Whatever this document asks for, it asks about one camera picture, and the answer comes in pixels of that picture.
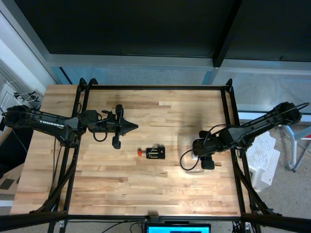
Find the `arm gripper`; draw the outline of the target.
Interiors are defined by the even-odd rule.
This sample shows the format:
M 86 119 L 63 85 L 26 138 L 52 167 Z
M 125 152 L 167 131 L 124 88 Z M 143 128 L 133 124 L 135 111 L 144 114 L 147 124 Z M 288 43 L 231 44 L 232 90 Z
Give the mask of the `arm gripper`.
M 123 118 L 123 106 L 118 104 L 116 106 L 115 114 L 107 112 L 107 118 L 101 121 L 101 128 L 103 128 L 105 133 L 105 137 L 101 142 L 104 142 L 107 139 L 108 133 L 114 133 L 115 136 L 112 138 L 112 146 L 114 149 L 120 149 L 120 135 L 125 135 L 130 131 L 138 129 L 138 125 Z
M 219 138 L 208 131 L 200 131 L 199 139 L 194 140 L 192 149 L 201 161 L 202 169 L 214 169 L 215 164 L 212 160 L 212 155 L 219 152 L 222 148 L 222 142 Z

